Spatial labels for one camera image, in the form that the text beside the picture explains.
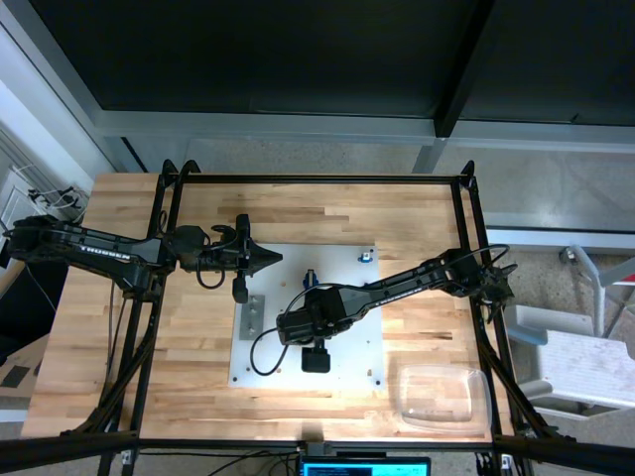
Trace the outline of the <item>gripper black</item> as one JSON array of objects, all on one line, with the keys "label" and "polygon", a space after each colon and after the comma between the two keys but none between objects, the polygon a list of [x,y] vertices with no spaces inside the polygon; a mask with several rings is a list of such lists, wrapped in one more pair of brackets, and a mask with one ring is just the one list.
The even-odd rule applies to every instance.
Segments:
[{"label": "gripper black", "polygon": [[352,286],[315,286],[306,290],[302,295],[304,303],[298,309],[277,316],[280,342],[306,345],[347,331],[360,319],[364,296],[361,288]]},{"label": "gripper black", "polygon": [[[220,282],[213,286],[219,288],[227,272],[234,272],[232,296],[236,303],[248,301],[246,278],[252,275],[251,259],[251,225],[247,214],[236,217],[234,227],[213,225],[211,230],[219,235],[219,239],[206,248],[206,269],[221,274]],[[282,261],[283,255],[255,245],[255,272],[259,272]]]}]

